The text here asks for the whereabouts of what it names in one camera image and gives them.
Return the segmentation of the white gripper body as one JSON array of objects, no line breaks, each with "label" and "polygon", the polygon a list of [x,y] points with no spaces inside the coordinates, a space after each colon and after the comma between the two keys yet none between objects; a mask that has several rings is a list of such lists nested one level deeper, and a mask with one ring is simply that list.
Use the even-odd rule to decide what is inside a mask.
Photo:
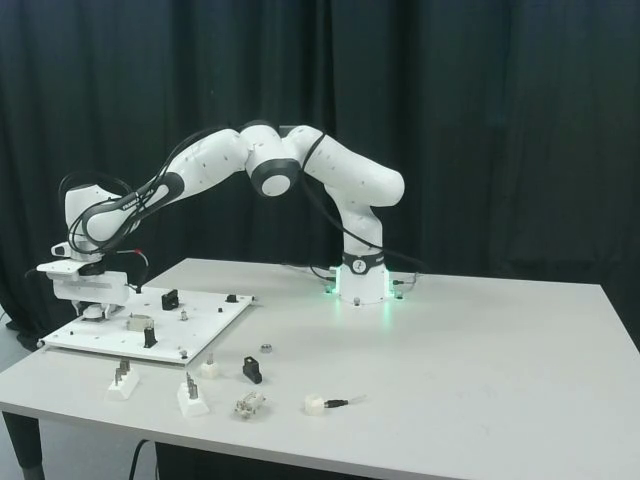
[{"label": "white gripper body", "polygon": [[100,304],[126,302],[126,273],[106,271],[94,276],[62,276],[53,279],[54,295],[62,300]]}]

